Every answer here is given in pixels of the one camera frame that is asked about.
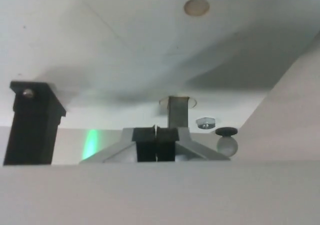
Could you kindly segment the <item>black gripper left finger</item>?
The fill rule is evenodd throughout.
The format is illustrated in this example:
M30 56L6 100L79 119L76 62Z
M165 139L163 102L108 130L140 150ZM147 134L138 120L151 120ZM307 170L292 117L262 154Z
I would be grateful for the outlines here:
M124 128L119 141L83 159L81 164L155 162L155 127Z

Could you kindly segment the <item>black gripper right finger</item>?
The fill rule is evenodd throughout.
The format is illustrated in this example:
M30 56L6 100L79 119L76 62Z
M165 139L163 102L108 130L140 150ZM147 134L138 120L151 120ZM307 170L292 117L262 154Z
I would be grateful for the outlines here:
M229 158L192 139L189 128L156 130L156 157L159 162L228 161Z

